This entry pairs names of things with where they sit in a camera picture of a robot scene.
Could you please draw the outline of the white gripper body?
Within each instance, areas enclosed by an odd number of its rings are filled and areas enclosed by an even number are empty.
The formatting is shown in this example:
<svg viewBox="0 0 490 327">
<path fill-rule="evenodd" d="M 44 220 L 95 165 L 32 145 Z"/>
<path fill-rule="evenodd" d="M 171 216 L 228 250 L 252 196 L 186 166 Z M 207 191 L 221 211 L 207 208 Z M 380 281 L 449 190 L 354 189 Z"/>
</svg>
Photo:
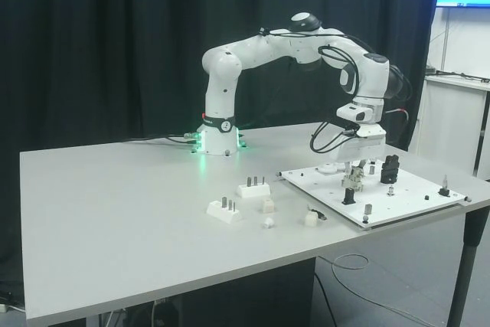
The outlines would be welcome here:
<svg viewBox="0 0 490 327">
<path fill-rule="evenodd" d="M 334 162 L 375 159 L 384 153 L 385 137 L 353 138 L 334 149 L 329 157 Z"/>
</svg>

